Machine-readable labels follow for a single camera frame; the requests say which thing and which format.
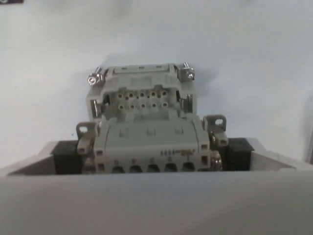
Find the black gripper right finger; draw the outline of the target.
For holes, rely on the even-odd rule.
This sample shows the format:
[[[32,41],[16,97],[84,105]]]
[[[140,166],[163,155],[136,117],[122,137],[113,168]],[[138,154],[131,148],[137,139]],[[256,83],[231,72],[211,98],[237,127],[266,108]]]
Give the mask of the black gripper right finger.
[[[309,163],[266,149],[257,138],[229,138],[224,148],[225,171],[312,171]]]

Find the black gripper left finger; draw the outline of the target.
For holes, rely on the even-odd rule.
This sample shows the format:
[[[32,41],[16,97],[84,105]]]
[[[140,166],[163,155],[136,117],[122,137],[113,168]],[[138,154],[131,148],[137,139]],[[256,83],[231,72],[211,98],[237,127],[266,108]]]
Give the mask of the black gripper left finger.
[[[7,166],[7,175],[78,175],[82,159],[78,141],[50,141],[34,156]]]

